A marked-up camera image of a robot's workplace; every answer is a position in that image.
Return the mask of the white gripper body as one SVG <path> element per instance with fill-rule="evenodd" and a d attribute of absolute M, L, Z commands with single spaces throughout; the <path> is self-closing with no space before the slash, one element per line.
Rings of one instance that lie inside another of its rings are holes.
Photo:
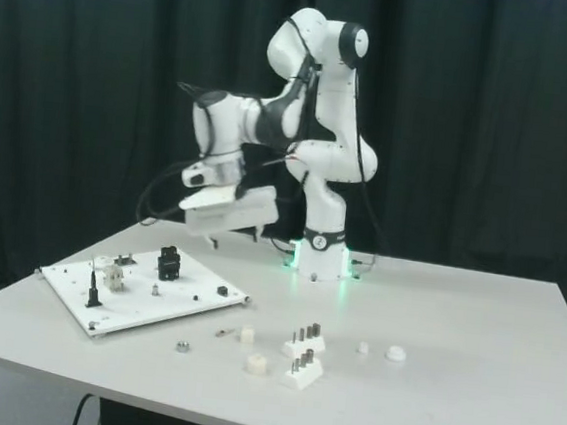
<path fill-rule="evenodd" d="M 205 187 L 185 198 L 185 225 L 191 235 L 213 236 L 238 229 L 262 229 L 278 221 L 274 188 L 257 187 L 240 198 L 237 186 Z"/>

